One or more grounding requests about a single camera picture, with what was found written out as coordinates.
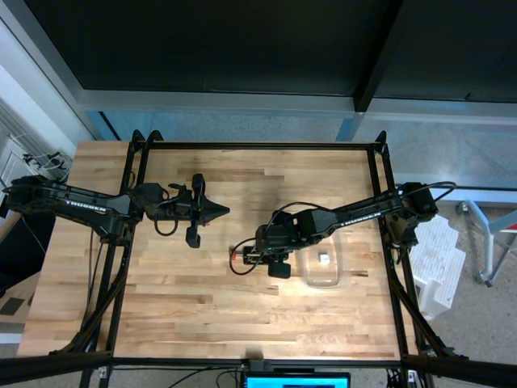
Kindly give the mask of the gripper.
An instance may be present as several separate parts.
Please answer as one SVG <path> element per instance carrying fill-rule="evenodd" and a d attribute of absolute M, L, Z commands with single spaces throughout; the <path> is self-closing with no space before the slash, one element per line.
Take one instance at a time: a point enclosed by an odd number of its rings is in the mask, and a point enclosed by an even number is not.
<path fill-rule="evenodd" d="M 291 276 L 291 264 L 287 263 L 289 251 L 269 250 L 267 252 L 267 274 L 269 277 L 288 279 Z"/>
<path fill-rule="evenodd" d="M 211 221 L 229 213 L 229 208 L 209 200 L 205 195 L 205 180 L 201 174 L 194 174 L 191 181 L 191 190 L 185 185 L 171 183 L 170 188 L 178 190 L 178 195 L 164 200 L 155 208 L 154 229 L 163 236 L 169 237 L 178 229 L 181 221 L 189 221 L 190 226 L 186 232 L 186 242 L 190 248 L 200 247 L 200 235 L 198 227 L 206 226 Z M 172 221 L 174 228 L 170 232 L 163 232 L 159 229 L 160 221 Z"/>

